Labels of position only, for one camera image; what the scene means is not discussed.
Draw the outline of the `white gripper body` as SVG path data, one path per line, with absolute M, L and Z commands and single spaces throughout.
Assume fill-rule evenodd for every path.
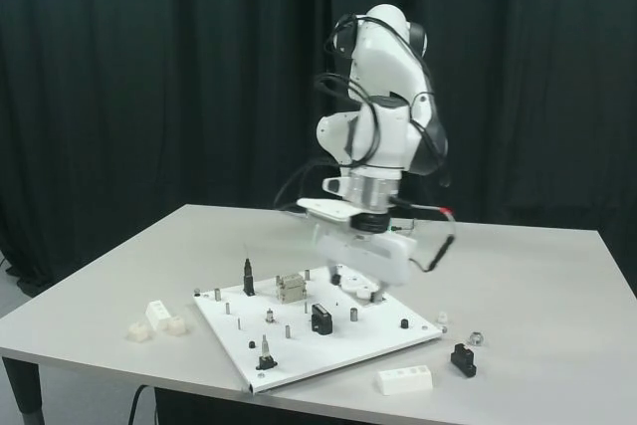
M 355 234 L 317 226 L 317 250 L 330 267 L 343 266 L 387 287 L 404 286 L 411 277 L 410 260 L 417 241 L 394 232 Z

